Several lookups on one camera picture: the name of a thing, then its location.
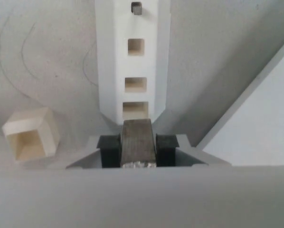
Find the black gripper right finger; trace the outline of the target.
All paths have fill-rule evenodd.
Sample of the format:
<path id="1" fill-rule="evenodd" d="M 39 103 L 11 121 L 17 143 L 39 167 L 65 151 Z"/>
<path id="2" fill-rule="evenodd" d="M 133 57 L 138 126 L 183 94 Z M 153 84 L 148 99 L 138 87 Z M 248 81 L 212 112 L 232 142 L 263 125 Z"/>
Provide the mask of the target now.
<path id="1" fill-rule="evenodd" d="M 157 134 L 155 145 L 158 167 L 231 165 L 221 158 L 192 147 L 185 134 Z"/>

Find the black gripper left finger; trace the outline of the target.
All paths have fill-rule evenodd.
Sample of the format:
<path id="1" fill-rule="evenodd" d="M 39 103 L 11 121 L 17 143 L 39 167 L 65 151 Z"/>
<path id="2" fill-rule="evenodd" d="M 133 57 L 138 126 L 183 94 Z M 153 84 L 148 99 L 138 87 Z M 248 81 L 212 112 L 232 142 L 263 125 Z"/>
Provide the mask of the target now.
<path id="1" fill-rule="evenodd" d="M 96 151 L 66 166 L 66 169 L 107 169 L 121 167 L 121 136 L 101 135 Z"/>

